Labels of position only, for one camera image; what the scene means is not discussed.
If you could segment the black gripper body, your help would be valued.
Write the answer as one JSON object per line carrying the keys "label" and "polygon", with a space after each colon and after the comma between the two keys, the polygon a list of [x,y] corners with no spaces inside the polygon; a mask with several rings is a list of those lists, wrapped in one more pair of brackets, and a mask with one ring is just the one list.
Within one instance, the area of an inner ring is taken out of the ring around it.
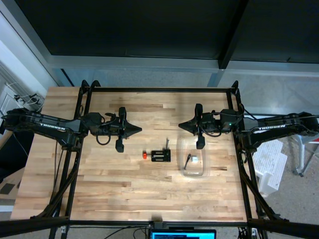
{"label": "black gripper body", "polygon": [[203,149],[205,147],[205,137],[203,134],[209,137],[218,137],[218,126],[212,113],[203,113],[202,104],[195,105],[195,117],[198,136],[196,149]]}
{"label": "black gripper body", "polygon": [[127,112],[125,107],[119,108],[119,115],[107,113],[107,116],[110,116],[110,121],[108,122],[108,136],[117,136],[118,139],[115,143],[115,149],[117,152],[124,151],[123,138],[125,133],[125,120],[127,116]]}

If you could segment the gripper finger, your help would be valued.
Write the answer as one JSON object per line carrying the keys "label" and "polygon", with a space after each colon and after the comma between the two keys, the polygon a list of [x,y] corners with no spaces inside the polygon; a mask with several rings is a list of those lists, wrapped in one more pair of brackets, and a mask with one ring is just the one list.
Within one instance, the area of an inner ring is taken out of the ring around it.
{"label": "gripper finger", "polygon": [[129,123],[126,119],[124,120],[124,128],[125,129],[142,129],[141,127],[138,127]]}
{"label": "gripper finger", "polygon": [[180,125],[179,128],[186,130],[187,132],[191,133],[192,135],[196,135],[196,126],[191,125],[191,126],[187,126],[187,125]]}
{"label": "gripper finger", "polygon": [[124,138],[127,139],[127,138],[129,138],[130,136],[132,136],[132,135],[134,135],[134,134],[136,134],[136,133],[139,133],[139,132],[141,132],[141,131],[142,131],[142,129],[126,129],[126,130],[124,131]]}
{"label": "gripper finger", "polygon": [[185,121],[185,122],[182,122],[182,123],[179,123],[178,124],[179,126],[190,126],[190,125],[196,125],[196,117],[193,117],[192,119],[188,120],[188,121]]}

